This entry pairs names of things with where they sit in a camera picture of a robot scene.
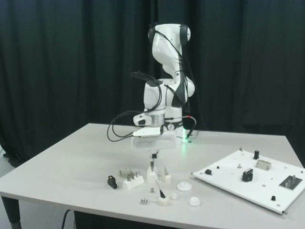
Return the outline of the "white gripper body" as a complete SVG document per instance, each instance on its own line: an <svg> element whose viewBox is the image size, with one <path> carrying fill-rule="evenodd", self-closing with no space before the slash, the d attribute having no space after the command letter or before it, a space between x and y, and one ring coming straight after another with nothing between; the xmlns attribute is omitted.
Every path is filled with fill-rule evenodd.
<svg viewBox="0 0 305 229"><path fill-rule="evenodd" d="M159 151L176 148L178 145L176 135L163 133L161 135L132 137L131 147L138 151Z"/></svg>

